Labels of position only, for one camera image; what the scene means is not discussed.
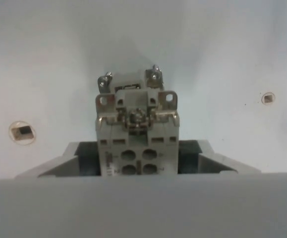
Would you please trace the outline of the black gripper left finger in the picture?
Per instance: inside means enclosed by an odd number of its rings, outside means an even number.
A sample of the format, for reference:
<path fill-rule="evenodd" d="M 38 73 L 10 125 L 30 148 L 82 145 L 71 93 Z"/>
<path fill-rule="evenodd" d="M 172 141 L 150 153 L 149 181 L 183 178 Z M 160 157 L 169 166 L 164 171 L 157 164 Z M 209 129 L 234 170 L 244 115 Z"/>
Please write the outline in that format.
<path fill-rule="evenodd" d="M 70 142 L 64 153 L 17 175 L 18 178 L 100 176 L 95 141 Z"/>

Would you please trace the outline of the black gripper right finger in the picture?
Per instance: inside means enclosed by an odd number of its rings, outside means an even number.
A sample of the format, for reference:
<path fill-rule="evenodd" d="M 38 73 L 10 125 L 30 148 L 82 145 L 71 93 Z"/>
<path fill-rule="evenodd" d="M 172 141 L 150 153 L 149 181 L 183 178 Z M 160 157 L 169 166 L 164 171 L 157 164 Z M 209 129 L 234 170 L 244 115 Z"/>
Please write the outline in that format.
<path fill-rule="evenodd" d="M 181 140 L 178 151 L 179 174 L 260 174 L 261 171 L 216 153 L 208 140 Z"/>

